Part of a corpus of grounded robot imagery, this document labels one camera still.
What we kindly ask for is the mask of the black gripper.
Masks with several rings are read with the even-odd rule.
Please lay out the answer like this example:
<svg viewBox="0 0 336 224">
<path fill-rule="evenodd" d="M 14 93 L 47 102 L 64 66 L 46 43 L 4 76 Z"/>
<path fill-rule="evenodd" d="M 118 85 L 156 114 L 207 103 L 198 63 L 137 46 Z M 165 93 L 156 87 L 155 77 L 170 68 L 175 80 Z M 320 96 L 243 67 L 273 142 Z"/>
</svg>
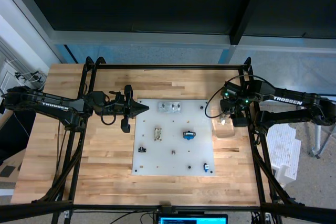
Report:
<svg viewBox="0 0 336 224">
<path fill-rule="evenodd" d="M 222 113 L 232 120 L 234 127 L 246 127 L 247 119 L 243 110 L 247 106 L 246 99 L 241 96 L 241 86 L 226 82 L 221 90 L 220 108 Z"/>
<path fill-rule="evenodd" d="M 130 133 L 129 118 L 133 119 L 137 115 L 148 111 L 149 107 L 133 100 L 133 89 L 129 84 L 124 87 L 124 95 L 119 95 L 118 98 L 118 102 L 114 106 L 114 116 L 123 116 L 121 130 L 124 133 Z"/>
</svg>

